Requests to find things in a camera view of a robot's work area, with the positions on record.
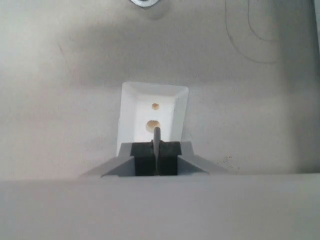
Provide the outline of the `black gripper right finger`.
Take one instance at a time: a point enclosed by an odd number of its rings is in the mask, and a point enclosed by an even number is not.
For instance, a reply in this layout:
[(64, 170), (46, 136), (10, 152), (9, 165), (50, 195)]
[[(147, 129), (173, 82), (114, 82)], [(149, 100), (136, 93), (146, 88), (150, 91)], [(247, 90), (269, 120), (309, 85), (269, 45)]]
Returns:
[(162, 141), (157, 158), (159, 176), (195, 176), (226, 174), (218, 164), (194, 153), (190, 141)]

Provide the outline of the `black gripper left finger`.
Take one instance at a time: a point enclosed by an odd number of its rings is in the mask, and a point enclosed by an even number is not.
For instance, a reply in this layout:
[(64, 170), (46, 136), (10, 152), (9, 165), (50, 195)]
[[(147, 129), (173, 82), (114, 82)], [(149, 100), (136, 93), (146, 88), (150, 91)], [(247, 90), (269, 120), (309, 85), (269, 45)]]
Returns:
[(83, 174), (85, 177), (149, 177), (155, 175), (152, 142), (123, 143), (117, 156)]

